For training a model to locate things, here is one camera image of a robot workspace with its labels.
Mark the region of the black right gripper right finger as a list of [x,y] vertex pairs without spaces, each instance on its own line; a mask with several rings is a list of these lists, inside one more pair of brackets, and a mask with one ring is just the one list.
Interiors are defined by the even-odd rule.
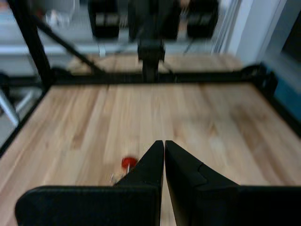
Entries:
[[165,142],[167,185],[179,226],[298,226],[298,186],[239,185]]

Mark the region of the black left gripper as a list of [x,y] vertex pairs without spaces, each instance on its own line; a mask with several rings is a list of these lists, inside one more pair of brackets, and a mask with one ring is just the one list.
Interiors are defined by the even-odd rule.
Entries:
[[211,38],[218,21],[216,0],[92,0],[90,24],[96,38],[117,38],[122,22],[129,39],[176,40],[180,20],[189,38]]

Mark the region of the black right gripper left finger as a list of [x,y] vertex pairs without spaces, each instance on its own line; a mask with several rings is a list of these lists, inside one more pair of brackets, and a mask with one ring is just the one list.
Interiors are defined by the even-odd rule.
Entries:
[[20,226],[158,226],[164,144],[158,140],[112,186],[39,186],[16,202]]

